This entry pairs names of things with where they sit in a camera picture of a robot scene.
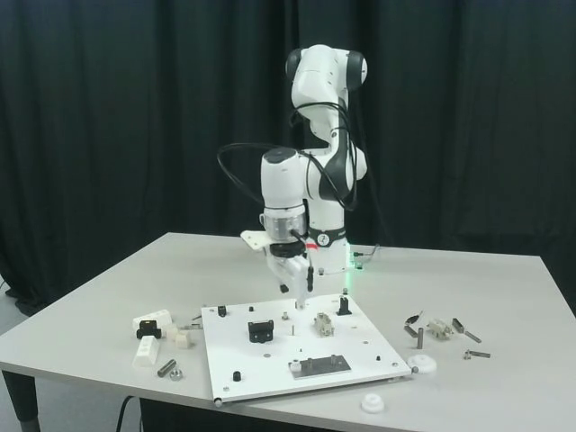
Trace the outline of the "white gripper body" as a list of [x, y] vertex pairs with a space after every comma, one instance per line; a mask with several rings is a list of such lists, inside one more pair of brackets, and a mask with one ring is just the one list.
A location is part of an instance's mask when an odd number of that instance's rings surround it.
[[304, 256], [279, 257], [270, 255], [268, 267], [281, 284], [306, 282], [310, 261]]

